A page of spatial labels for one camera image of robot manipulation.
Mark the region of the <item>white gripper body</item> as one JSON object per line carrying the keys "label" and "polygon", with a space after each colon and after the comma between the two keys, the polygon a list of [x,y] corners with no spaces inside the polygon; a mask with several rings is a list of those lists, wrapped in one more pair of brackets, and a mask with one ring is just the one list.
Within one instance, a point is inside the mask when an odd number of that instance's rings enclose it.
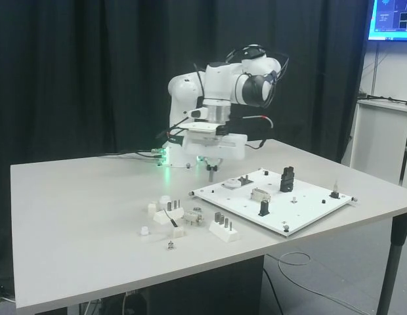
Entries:
{"label": "white gripper body", "polygon": [[245,158],[247,135],[230,133],[220,136],[215,133],[187,131],[182,142],[183,150],[193,156],[209,159]]}

